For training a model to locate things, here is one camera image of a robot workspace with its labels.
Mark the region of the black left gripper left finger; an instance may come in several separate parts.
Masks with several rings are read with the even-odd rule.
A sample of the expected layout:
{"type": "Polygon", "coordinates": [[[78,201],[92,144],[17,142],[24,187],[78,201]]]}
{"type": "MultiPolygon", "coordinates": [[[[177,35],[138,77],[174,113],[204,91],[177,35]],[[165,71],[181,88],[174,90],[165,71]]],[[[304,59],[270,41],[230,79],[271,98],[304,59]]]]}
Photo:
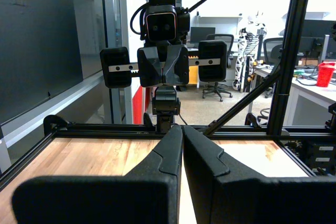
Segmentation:
{"type": "Polygon", "coordinates": [[[12,196],[18,223],[177,223],[183,132],[172,127],[124,176],[40,176],[12,196]]]}

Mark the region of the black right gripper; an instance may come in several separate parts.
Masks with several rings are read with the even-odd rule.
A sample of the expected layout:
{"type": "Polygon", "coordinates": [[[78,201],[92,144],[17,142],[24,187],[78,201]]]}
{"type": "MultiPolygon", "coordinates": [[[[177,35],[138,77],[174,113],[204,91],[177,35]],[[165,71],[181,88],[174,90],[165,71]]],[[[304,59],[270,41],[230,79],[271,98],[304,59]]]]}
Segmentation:
{"type": "Polygon", "coordinates": [[[183,86],[189,83],[189,69],[198,68],[203,82],[222,81],[226,78],[227,44],[222,40],[201,41],[196,58],[189,58],[185,45],[143,47],[137,50],[137,61],[130,62],[126,47],[108,48],[100,52],[106,87],[126,88],[132,78],[138,77],[142,87],[163,84],[183,86]]]}

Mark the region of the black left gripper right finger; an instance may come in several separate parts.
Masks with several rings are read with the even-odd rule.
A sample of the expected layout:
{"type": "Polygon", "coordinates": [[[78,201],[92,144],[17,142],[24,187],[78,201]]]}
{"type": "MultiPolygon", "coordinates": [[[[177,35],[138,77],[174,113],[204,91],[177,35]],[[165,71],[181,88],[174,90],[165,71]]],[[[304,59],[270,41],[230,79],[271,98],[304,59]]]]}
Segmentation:
{"type": "Polygon", "coordinates": [[[183,155],[198,223],[335,223],[334,177],[266,177],[190,126],[183,155]]]}

